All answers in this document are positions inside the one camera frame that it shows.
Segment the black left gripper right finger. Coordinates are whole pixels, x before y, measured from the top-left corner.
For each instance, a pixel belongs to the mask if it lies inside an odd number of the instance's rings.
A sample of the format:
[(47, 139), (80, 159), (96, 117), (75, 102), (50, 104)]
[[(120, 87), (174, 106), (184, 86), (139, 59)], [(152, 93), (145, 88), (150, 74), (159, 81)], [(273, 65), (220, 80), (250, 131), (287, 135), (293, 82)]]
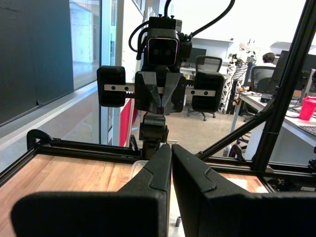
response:
[(188, 237), (313, 237), (314, 193), (256, 194), (226, 179), (180, 145), (173, 184)]

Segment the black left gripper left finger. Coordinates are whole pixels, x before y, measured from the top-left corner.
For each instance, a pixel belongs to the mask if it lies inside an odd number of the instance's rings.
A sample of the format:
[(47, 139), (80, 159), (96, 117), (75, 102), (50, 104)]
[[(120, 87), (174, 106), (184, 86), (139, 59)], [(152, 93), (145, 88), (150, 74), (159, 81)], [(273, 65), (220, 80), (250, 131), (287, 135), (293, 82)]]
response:
[(171, 147), (161, 146), (116, 192), (37, 192), (12, 207), (18, 237), (165, 237)]

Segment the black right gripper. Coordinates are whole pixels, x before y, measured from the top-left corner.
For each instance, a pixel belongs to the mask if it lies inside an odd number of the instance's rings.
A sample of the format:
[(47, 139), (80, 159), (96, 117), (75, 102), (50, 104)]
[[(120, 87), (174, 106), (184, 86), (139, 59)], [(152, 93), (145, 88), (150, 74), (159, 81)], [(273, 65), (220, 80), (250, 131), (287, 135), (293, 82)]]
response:
[(102, 66), (97, 70), (99, 104), (119, 108), (127, 98), (135, 100), (135, 108), (156, 115), (180, 113), (186, 95), (192, 96), (192, 108), (213, 113), (219, 108), (224, 77), (218, 72), (196, 72), (193, 80), (182, 73), (138, 71), (134, 82), (125, 80), (122, 66)]

